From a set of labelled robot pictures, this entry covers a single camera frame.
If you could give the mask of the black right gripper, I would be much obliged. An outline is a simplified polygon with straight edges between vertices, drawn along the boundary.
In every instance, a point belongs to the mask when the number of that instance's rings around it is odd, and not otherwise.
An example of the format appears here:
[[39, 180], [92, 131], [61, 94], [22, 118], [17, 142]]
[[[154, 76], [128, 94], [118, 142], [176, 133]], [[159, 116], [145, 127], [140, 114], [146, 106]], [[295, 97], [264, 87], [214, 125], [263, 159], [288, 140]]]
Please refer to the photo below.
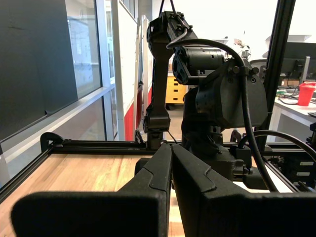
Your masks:
[[258, 168], [252, 167], [251, 149], [226, 148], [219, 127], [184, 128], [184, 148], [230, 181], [243, 182], [249, 189], [268, 189]]

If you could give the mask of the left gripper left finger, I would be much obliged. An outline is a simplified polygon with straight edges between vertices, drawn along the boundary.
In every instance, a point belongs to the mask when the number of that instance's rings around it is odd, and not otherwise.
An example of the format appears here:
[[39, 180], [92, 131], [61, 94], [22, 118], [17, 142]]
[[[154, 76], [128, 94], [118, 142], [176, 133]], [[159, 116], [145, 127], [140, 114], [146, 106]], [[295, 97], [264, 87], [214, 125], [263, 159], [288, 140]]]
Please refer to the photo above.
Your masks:
[[18, 237], [165, 237], [172, 150], [163, 144], [116, 192], [37, 192], [11, 211]]

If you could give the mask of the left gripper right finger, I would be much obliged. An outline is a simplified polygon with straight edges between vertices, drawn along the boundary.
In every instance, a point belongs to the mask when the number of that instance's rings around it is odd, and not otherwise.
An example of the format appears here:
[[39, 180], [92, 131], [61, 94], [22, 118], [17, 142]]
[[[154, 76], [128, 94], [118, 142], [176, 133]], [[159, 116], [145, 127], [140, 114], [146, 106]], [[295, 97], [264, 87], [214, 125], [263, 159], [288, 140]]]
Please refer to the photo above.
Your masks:
[[174, 189], [188, 237], [313, 237], [313, 193], [250, 193], [180, 145], [173, 145]]

